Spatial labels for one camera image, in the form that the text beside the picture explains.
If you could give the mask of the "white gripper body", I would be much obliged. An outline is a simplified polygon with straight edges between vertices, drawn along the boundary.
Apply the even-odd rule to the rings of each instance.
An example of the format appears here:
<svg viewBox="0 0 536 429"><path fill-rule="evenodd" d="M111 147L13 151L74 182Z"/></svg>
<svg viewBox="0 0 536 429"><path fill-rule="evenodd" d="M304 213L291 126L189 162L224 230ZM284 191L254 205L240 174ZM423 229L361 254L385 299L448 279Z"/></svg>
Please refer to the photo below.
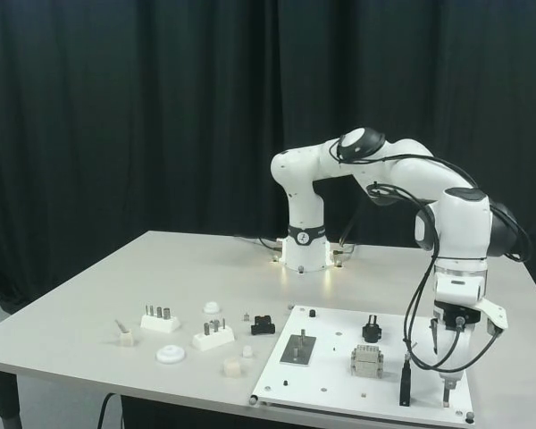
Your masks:
<svg viewBox="0 0 536 429"><path fill-rule="evenodd" d="M440 331L440 377L462 378L466 364L471 360L472 330Z"/></svg>

